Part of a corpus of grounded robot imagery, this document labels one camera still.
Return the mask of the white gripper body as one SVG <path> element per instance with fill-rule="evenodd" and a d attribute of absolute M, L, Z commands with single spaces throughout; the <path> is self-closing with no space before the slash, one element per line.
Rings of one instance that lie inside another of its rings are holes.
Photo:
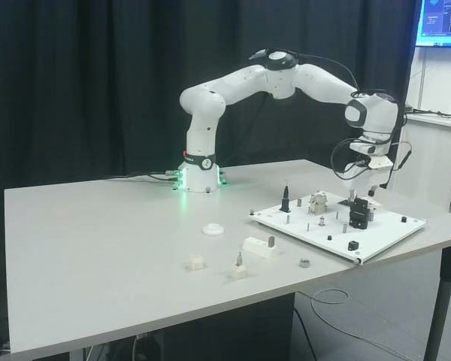
<path fill-rule="evenodd" d="M 369 190 L 372 187 L 378 187 L 381 184 L 386 184 L 389 179 L 391 169 L 391 165 L 371 169 L 369 167 L 360 167 L 350 163 L 347 166 L 347 171 L 341 175 L 341 178 L 343 179 L 344 186 L 347 189 L 364 191 Z"/>

